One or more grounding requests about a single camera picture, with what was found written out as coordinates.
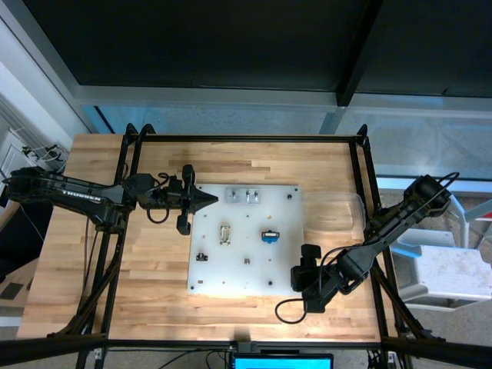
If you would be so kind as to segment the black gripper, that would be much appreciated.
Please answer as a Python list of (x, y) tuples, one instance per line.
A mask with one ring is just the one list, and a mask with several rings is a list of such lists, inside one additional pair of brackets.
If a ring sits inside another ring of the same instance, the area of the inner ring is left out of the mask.
[(305, 314), (325, 312), (326, 298), (322, 291), (321, 247), (313, 244), (301, 246), (301, 295), (304, 300)]
[(191, 233), (191, 223), (188, 220), (189, 215), (217, 203), (218, 197), (194, 186), (195, 172), (192, 165), (185, 165), (182, 168), (181, 177), (183, 186), (180, 189), (178, 200), (181, 214), (177, 218), (177, 229), (181, 235), (189, 235)]

